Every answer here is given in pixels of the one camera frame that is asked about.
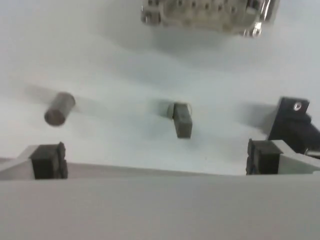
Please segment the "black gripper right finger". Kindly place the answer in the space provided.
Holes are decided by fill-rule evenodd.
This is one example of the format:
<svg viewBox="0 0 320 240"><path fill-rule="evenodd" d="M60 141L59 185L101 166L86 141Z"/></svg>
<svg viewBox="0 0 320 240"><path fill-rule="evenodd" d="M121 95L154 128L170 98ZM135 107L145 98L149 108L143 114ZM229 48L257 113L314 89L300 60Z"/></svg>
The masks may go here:
<svg viewBox="0 0 320 240"><path fill-rule="evenodd" d="M247 145L247 175L303 175L320 172L315 155L295 152L283 140L252 140Z"/></svg>

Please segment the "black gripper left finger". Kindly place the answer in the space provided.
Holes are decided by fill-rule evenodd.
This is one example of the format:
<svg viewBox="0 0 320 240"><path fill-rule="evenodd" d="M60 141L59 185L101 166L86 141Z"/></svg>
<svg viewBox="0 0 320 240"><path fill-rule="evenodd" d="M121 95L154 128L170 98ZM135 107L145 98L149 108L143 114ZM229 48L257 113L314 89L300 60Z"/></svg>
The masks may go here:
<svg viewBox="0 0 320 240"><path fill-rule="evenodd" d="M29 145L15 158L0 159L1 180L56 180L68 178L66 147L57 144Z"/></svg>

